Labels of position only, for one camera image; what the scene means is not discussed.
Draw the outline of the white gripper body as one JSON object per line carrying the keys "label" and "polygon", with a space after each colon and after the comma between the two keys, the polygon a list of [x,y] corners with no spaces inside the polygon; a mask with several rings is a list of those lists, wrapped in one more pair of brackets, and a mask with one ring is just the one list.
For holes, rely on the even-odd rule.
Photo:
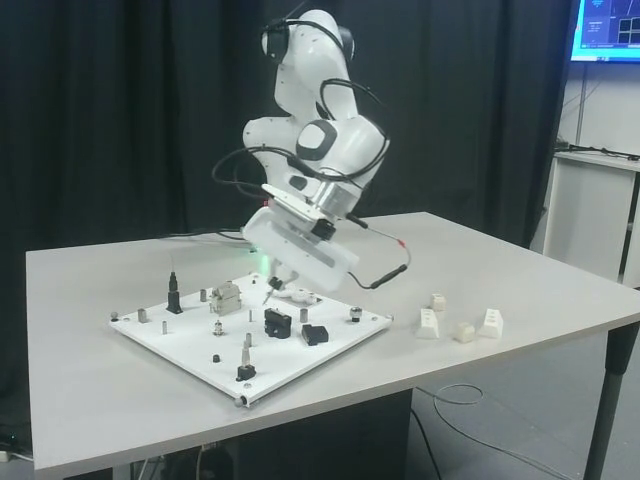
{"label": "white gripper body", "polygon": [[308,229],[309,222],[295,219],[280,207],[262,207],[243,229],[246,240],[263,250],[279,267],[326,292],[337,290],[359,257],[333,240],[320,240]]}

